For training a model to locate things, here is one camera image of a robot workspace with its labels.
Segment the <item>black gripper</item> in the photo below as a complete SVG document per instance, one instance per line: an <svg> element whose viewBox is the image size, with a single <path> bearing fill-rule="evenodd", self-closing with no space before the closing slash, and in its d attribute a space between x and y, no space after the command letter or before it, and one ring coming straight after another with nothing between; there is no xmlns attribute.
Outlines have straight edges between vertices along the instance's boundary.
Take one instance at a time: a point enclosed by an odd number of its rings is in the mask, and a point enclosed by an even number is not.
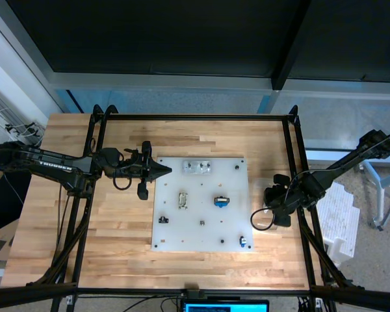
<svg viewBox="0 0 390 312"><path fill-rule="evenodd" d="M276 174L273 178L273 185L264 191L264 203L273 214L273 224L284 228L291 226L293 213L285 205L285 197L289 191L290 178L286 175Z"/></svg>
<svg viewBox="0 0 390 312"><path fill-rule="evenodd" d="M151 180L155 181L162 176L172 173L170 167L157 163L151 156L151 143L150 141L144 141L142 143L141 151L138 151L137 149L133 150L129 163L126 165L128 176L131 179L136 178L140 180L140 183L137 186L137 195L140 200L148 199L149 192L147 190L147 182L151 182Z"/></svg>

